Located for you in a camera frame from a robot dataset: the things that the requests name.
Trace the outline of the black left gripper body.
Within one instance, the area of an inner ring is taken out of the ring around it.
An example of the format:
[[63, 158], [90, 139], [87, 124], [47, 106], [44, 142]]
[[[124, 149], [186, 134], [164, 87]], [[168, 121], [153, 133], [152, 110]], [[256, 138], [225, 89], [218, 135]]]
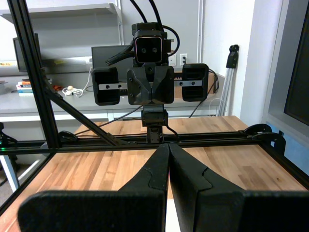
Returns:
[[[155, 77], [155, 67], [153, 65], [144, 67], [151, 87]], [[119, 81], [116, 67], [96, 68], [91, 75], [97, 105], [117, 105], [120, 102], [121, 91], [127, 92], [127, 79], [124, 82]], [[181, 73], [174, 72], [174, 88], [181, 87], [185, 102], [200, 102], [207, 98], [208, 78], [209, 68], [206, 64], [184, 64]]]

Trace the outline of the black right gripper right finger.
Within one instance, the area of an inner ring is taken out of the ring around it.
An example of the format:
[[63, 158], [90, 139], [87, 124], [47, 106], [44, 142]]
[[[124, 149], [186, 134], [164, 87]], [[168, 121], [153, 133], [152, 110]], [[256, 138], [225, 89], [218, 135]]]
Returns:
[[306, 232], [305, 191], [244, 190], [178, 145], [170, 149], [170, 183], [183, 232]]

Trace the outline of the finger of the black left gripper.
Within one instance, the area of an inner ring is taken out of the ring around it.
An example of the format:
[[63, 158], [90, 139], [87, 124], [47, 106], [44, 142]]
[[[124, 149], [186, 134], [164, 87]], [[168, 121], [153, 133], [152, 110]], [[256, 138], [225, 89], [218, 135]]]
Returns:
[[127, 71], [127, 92], [130, 105], [146, 105], [152, 101], [152, 89], [144, 67]]
[[170, 104], [174, 101], [174, 68], [156, 66], [152, 85], [152, 102]]

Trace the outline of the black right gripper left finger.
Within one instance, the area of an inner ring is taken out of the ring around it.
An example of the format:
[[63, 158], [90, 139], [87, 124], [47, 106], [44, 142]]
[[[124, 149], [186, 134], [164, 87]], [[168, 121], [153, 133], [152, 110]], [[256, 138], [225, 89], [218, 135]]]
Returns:
[[163, 232], [169, 146], [160, 145], [118, 191], [42, 191], [19, 207], [23, 232]]

